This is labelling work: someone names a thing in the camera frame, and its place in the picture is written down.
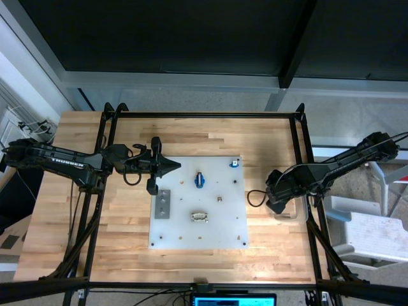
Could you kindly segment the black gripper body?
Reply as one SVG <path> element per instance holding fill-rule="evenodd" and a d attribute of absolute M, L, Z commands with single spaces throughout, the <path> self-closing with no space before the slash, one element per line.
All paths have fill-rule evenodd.
<path fill-rule="evenodd" d="M 292 174 L 283 174 L 273 170 L 266 180 L 267 207 L 276 214 L 281 214 L 286 204 L 300 196 L 300 187 Z"/>
<path fill-rule="evenodd" d="M 158 186 L 156 186 L 156 179 L 159 175 L 159 156 L 161 154 L 162 143 L 158 136 L 151 139 L 150 149 L 145 145 L 141 146 L 140 153 L 136 157 L 137 174 L 149 174 L 150 178 L 147 180 L 147 192 L 150 195 L 157 195 Z"/>

